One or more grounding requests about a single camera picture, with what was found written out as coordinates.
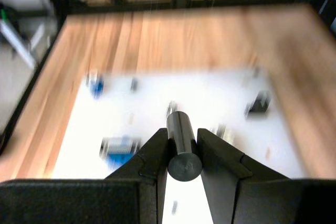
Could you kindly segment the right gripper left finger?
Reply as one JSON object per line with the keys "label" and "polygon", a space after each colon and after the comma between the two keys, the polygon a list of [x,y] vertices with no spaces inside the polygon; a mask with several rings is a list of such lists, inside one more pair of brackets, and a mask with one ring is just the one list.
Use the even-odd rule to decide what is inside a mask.
{"label": "right gripper left finger", "polygon": [[104,179],[1,183],[1,223],[161,223],[169,140],[159,129]]}

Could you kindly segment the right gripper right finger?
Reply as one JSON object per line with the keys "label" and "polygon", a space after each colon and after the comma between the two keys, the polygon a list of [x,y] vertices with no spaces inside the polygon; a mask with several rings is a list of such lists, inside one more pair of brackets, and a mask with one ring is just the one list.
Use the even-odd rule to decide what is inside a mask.
{"label": "right gripper right finger", "polygon": [[335,180],[290,179],[206,129],[197,145],[213,223],[335,223]]}

